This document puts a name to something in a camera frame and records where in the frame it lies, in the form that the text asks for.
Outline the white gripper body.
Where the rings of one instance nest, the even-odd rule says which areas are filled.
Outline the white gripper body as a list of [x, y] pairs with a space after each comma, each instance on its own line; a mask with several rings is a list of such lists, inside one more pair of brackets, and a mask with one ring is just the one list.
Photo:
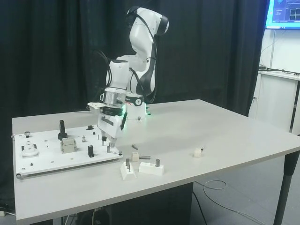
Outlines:
[[121, 116], [109, 116], [103, 113], [98, 115], [97, 127], [112, 138], [118, 139], [122, 136], [121, 130], [123, 118]]

